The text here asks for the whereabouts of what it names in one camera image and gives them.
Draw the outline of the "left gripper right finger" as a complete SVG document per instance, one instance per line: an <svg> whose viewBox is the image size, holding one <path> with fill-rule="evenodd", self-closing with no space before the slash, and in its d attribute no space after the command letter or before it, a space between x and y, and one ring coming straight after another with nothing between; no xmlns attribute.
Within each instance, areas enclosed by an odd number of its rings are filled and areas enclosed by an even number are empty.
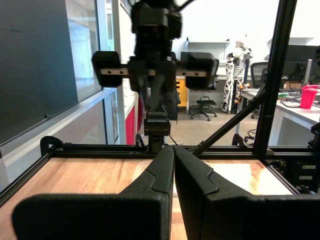
<svg viewBox="0 0 320 240"><path fill-rule="evenodd" d="M190 240L317 240L320 198L254 195L175 148L175 185Z"/></svg>

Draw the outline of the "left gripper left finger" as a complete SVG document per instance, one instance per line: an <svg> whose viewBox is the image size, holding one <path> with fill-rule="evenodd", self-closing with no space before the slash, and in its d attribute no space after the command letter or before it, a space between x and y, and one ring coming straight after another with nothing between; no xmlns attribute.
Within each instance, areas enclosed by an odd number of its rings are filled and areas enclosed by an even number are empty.
<svg viewBox="0 0 320 240"><path fill-rule="evenodd" d="M168 240L175 153L164 147L118 194L38 194L11 221L19 240Z"/></svg>

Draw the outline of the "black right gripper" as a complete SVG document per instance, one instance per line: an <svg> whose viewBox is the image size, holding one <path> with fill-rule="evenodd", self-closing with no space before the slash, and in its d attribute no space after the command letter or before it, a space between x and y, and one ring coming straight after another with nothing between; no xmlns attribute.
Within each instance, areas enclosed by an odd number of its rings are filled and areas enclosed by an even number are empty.
<svg viewBox="0 0 320 240"><path fill-rule="evenodd" d="M192 90L212 89L219 60L207 52L183 52L181 60L172 60L171 39L166 27L141 27L136 33L134 55L122 64L116 51L97 51L92 65L102 87L117 88L129 79L130 89L139 93L150 110L148 88L153 89L153 110L161 105L177 104L176 77L186 78Z"/></svg>

